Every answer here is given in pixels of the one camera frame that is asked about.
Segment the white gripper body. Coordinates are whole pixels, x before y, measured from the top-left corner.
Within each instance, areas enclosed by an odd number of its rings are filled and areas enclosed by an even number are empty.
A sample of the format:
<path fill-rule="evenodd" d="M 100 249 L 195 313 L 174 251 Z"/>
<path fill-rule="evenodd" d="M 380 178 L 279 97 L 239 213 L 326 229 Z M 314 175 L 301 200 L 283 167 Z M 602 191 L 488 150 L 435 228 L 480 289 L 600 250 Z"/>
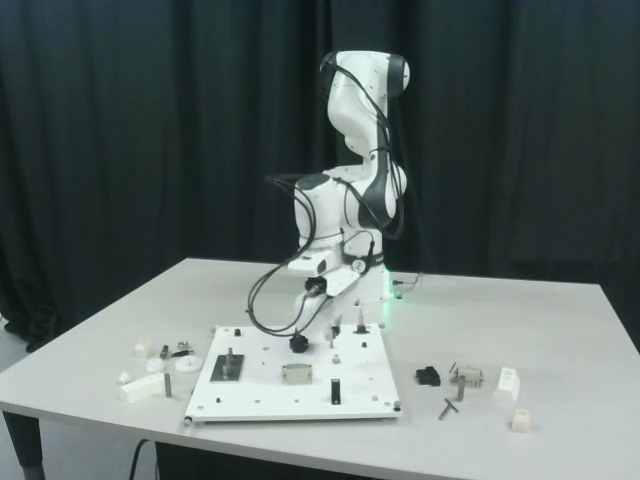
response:
<path fill-rule="evenodd" d="M 326 294 L 311 296 L 303 293 L 298 295 L 293 305 L 295 325 L 305 326 L 313 322 L 332 300 L 333 298 Z"/>

